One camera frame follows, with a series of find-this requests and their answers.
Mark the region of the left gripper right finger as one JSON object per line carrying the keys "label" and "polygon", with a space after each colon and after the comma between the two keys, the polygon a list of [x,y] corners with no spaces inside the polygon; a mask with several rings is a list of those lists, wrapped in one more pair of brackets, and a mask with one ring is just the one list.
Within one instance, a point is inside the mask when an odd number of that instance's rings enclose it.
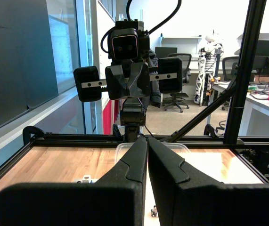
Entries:
{"label": "left gripper right finger", "polygon": [[269,184],[224,184],[155,138],[148,170],[162,226],[269,226]]}

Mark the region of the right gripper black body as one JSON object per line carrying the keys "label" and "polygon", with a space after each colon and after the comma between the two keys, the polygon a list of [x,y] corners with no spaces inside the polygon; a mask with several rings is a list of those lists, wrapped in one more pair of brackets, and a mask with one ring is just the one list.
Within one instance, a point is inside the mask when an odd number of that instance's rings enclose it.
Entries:
{"label": "right gripper black body", "polygon": [[[123,70],[126,83],[130,76],[131,64]],[[82,102],[98,101],[103,92],[108,93],[106,78],[100,79],[96,66],[79,67],[73,72],[79,100]],[[182,61],[179,57],[158,59],[157,67],[149,67],[150,82],[158,81],[163,94],[182,90]]]}

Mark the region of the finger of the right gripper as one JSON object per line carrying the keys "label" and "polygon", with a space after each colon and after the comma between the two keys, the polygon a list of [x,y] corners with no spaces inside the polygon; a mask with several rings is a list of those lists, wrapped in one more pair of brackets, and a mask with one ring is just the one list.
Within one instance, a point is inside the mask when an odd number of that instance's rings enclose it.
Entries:
{"label": "finger of the right gripper", "polygon": [[108,95],[111,100],[126,99],[127,89],[122,65],[107,66],[105,68]]}
{"label": "finger of the right gripper", "polygon": [[146,62],[131,64],[130,76],[127,82],[127,96],[150,96],[150,75],[149,67]]}

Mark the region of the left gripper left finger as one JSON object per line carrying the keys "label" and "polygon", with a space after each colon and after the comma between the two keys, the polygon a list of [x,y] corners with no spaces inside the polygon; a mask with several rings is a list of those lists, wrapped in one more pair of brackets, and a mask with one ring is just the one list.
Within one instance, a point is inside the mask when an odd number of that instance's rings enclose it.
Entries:
{"label": "left gripper left finger", "polygon": [[0,191],[1,226],[141,226],[148,143],[139,137],[95,183],[19,183]]}

